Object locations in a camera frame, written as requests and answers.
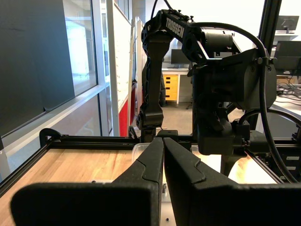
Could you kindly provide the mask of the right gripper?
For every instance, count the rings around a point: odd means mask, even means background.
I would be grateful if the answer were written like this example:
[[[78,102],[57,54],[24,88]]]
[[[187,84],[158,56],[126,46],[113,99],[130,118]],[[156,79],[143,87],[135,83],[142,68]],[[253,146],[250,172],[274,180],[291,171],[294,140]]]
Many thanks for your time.
[[[232,103],[218,102],[206,94],[194,94],[194,137],[234,137],[228,114]],[[222,155],[221,174],[229,176],[234,164],[246,154]]]

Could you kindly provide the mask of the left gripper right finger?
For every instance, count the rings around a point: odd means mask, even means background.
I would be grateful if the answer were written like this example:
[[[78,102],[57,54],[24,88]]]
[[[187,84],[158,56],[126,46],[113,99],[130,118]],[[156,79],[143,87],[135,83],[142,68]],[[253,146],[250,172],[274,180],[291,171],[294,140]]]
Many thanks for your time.
[[[238,184],[170,138],[165,176],[179,226],[298,226],[299,184]]]

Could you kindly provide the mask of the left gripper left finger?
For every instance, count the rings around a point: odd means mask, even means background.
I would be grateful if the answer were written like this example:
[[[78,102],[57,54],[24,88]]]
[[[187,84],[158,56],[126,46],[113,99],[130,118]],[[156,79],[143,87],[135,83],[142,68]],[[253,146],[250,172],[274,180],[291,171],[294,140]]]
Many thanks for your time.
[[[158,226],[164,143],[155,138],[111,183],[36,183],[12,197],[17,226]]]

